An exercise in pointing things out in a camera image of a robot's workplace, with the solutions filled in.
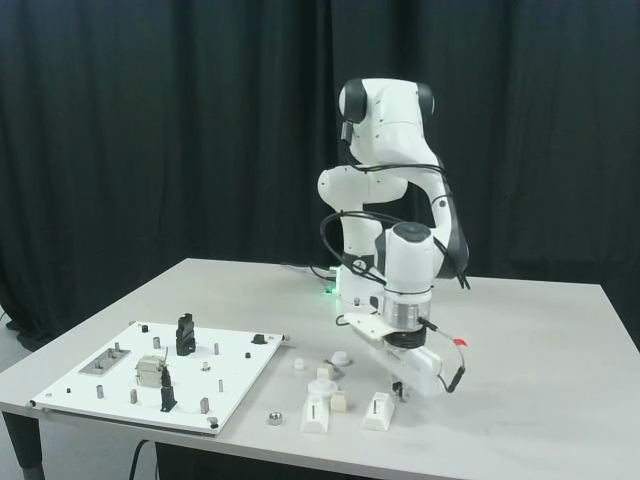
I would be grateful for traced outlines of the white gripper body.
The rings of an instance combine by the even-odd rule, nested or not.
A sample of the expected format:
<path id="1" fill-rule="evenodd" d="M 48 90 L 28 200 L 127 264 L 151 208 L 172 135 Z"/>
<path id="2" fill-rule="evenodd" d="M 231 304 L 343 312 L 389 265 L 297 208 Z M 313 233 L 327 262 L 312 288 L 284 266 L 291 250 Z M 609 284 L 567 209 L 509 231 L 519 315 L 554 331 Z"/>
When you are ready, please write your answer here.
<path id="1" fill-rule="evenodd" d="M 443 360 L 430 350 L 427 342 L 408 349 L 393 346 L 382 338 L 366 339 L 368 353 L 386 372 L 391 385 L 399 381 L 407 399 L 413 396 L 430 398 L 444 391 L 438 375 L 443 372 Z"/>

